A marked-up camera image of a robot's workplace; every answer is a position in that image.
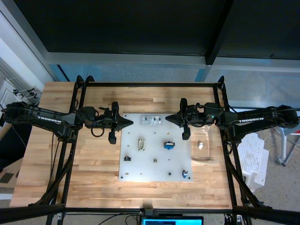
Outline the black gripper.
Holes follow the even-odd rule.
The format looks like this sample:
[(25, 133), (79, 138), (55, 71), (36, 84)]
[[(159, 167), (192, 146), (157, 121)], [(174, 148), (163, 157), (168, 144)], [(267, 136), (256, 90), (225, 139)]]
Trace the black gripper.
[(191, 136), (189, 125), (195, 128), (201, 127), (201, 116), (198, 111), (199, 107), (199, 103), (188, 105), (187, 99), (182, 98), (180, 100), (180, 110), (165, 118), (166, 121), (171, 122), (180, 128), (183, 127), (182, 140), (184, 141), (188, 140)]
[(100, 116), (100, 125), (103, 130), (103, 133), (106, 129), (110, 129), (111, 131), (108, 134), (108, 141), (110, 144), (116, 144), (116, 136), (115, 131), (117, 129), (118, 123), (118, 131), (133, 125), (133, 121), (123, 118), (119, 112), (119, 104), (118, 102), (112, 102), (111, 110), (109, 108), (100, 107), (99, 109), (103, 110), (104, 113)]

